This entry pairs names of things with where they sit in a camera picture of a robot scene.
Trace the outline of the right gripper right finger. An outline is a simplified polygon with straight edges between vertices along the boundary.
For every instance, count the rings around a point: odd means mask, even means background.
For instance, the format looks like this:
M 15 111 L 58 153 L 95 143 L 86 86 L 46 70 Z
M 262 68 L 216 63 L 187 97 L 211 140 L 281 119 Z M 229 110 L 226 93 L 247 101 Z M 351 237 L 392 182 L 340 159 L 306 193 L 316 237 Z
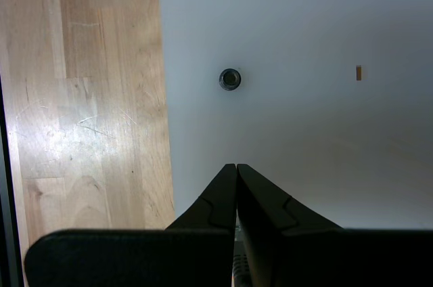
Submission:
M 255 286 L 431 286 L 432 232 L 343 228 L 252 167 L 237 210 Z

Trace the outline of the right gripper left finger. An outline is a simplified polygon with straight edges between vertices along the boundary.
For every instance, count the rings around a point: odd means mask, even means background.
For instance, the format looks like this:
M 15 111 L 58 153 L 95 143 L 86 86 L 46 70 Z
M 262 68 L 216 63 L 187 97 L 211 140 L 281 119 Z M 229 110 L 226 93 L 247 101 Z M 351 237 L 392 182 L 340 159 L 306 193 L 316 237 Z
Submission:
M 29 286 L 230 286 L 236 166 L 226 164 L 163 230 L 67 229 L 37 240 Z

